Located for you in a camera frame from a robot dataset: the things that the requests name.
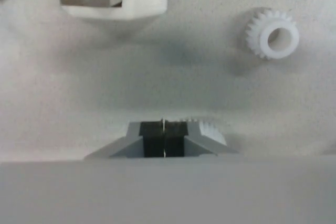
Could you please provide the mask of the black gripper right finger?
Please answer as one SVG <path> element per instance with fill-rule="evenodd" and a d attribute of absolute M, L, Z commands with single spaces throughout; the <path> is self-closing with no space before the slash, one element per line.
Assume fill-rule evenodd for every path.
<path fill-rule="evenodd" d="M 237 154 L 227 145 L 219 129 L 205 121 L 166 121 L 165 157 L 199 157 L 202 155 Z"/>

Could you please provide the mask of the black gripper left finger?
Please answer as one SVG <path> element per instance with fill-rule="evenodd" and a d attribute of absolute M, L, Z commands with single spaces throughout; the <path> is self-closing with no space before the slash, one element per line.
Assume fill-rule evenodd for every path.
<path fill-rule="evenodd" d="M 88 154 L 85 159 L 164 157 L 163 122 L 131 122 L 125 136 Z"/>

